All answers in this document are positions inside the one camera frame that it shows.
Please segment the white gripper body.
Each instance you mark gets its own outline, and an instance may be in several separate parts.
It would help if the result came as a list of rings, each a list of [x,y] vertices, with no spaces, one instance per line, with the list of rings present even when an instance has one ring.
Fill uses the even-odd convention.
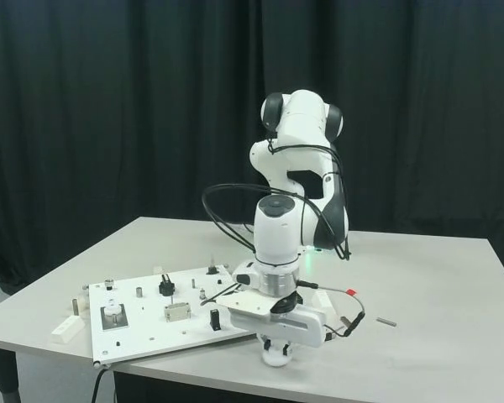
[[[325,339],[327,316],[310,306],[297,305],[292,311],[261,317],[230,309],[233,326],[254,333],[259,338],[281,340],[319,348]]]

